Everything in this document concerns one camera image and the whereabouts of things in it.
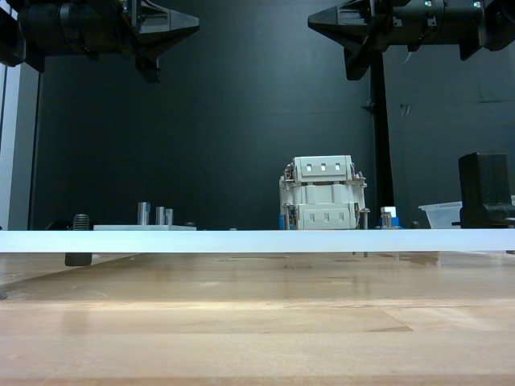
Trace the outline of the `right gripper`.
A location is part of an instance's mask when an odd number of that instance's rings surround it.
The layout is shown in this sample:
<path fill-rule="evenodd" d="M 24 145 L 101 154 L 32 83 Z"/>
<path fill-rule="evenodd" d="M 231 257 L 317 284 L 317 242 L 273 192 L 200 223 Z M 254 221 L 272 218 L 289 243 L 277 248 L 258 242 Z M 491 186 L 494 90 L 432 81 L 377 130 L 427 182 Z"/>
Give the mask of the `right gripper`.
<path fill-rule="evenodd" d="M 309 28 L 344 47 L 348 80 L 360 80 L 367 72 L 373 54 L 384 46 L 386 23 L 387 1 L 347 1 L 307 19 Z"/>

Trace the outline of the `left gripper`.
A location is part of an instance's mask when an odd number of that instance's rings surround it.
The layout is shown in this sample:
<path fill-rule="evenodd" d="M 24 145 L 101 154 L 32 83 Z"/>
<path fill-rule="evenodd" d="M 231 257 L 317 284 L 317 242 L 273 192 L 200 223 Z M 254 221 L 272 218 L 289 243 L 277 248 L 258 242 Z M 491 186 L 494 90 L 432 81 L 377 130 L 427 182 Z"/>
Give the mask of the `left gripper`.
<path fill-rule="evenodd" d="M 158 48 L 164 35 L 186 38 L 200 29 L 200 20 L 190 14 L 168 10 L 152 1 L 121 1 L 122 18 L 128 25 L 135 65 L 145 81 L 157 84 L 160 77 Z"/>

